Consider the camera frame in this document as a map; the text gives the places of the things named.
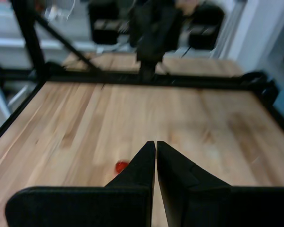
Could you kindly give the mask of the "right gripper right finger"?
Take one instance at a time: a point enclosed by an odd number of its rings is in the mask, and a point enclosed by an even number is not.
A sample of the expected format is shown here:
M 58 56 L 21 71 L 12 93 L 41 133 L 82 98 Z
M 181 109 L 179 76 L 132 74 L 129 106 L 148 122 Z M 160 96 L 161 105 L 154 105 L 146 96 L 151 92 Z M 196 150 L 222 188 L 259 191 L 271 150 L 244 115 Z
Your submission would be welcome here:
M 284 187 L 229 185 L 163 141 L 157 170 L 170 227 L 284 227 Z

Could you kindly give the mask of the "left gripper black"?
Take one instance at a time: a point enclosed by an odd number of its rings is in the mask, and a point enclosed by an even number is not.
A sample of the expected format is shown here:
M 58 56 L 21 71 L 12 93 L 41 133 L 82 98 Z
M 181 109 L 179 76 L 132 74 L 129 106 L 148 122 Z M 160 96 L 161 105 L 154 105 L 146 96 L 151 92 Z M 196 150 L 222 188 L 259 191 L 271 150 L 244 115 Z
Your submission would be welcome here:
M 128 35 L 129 44 L 136 48 L 137 60 L 141 61 L 142 82 L 154 81 L 156 61 L 178 49 L 183 30 L 188 32 L 190 49 L 213 50 L 224 17 L 221 7 L 207 1 L 198 3 L 187 15 L 174 0 L 131 0 L 125 7 L 116 0 L 89 2 L 92 41 L 116 45 L 120 35 Z

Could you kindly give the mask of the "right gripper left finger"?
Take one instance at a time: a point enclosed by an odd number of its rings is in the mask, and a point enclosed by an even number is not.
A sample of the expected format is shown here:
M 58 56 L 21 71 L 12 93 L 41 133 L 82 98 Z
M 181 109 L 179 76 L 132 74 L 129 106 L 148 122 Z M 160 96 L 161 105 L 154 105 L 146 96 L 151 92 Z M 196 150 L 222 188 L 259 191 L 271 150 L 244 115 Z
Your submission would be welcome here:
M 155 144 L 148 141 L 103 187 L 29 187 L 6 203 L 10 227 L 149 227 Z

